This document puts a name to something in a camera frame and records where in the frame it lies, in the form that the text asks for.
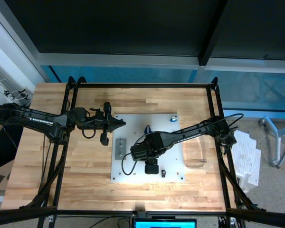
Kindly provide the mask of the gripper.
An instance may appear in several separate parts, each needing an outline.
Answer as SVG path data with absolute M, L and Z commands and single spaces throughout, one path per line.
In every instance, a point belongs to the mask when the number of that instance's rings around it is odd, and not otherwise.
M 102 145 L 108 145 L 109 139 L 107 137 L 108 132 L 113 132 L 114 130 L 126 125 L 126 122 L 119 120 L 111 116 L 111 105 L 109 102 L 105 102 L 103 106 L 103 111 L 100 109 L 95 109 L 95 115 L 92 118 L 90 126 L 96 132 L 96 130 L 102 130 L 100 134 L 100 143 Z
M 157 175 L 159 174 L 159 165 L 156 158 L 145 161 L 145 174 Z

